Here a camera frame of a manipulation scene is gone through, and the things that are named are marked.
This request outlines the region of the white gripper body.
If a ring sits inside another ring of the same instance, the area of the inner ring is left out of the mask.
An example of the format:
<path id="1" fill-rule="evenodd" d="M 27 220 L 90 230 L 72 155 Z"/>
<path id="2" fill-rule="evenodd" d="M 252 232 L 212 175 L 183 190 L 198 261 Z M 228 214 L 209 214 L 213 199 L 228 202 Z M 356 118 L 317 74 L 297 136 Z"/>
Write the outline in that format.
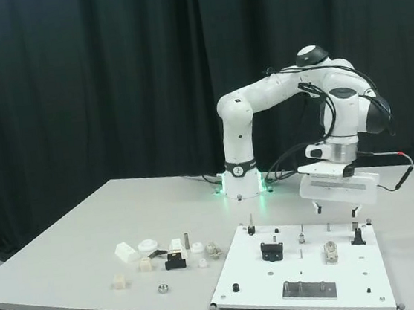
<path id="1" fill-rule="evenodd" d="M 307 175 L 300 182 L 300 196 L 313 202 L 374 204 L 377 201 L 375 173 L 359 172 L 352 177 L 324 178 Z"/>

